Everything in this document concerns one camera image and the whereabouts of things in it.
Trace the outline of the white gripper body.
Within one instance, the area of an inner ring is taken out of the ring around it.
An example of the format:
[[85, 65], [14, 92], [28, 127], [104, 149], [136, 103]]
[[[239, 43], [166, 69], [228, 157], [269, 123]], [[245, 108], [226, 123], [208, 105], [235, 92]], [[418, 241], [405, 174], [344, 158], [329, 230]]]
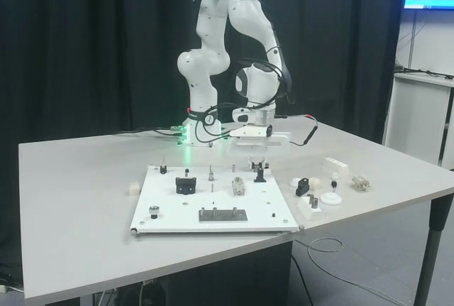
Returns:
[[228, 145], [229, 156], [284, 156], [289, 154], [292, 134], [275, 132], [267, 138], [234, 137]]

